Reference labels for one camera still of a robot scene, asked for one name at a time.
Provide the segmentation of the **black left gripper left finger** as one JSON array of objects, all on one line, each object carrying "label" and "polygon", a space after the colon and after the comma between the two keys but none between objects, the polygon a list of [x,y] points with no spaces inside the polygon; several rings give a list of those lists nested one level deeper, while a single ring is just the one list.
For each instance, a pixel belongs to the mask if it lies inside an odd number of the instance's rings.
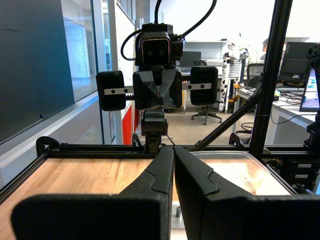
[{"label": "black left gripper left finger", "polygon": [[38,194],[11,213],[18,240],[168,240],[174,151],[164,146],[118,194]]}]

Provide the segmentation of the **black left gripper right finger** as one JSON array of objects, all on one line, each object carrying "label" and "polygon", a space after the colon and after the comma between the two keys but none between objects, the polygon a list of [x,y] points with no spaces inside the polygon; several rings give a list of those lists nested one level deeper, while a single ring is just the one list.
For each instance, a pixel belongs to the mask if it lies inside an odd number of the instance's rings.
[{"label": "black left gripper right finger", "polygon": [[255,196],[176,147],[175,186],[190,240],[314,240],[317,195]]}]

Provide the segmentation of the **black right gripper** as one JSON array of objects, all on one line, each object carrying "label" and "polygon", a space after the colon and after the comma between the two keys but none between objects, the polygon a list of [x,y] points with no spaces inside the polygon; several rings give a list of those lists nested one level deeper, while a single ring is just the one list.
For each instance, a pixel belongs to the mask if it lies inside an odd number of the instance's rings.
[{"label": "black right gripper", "polygon": [[123,110],[127,101],[134,101],[138,110],[180,108],[183,91],[190,92],[192,105],[212,105],[217,101],[218,69],[194,66],[188,76],[177,69],[137,71],[131,86],[125,86],[120,70],[104,71],[97,74],[96,84],[103,111]]}]

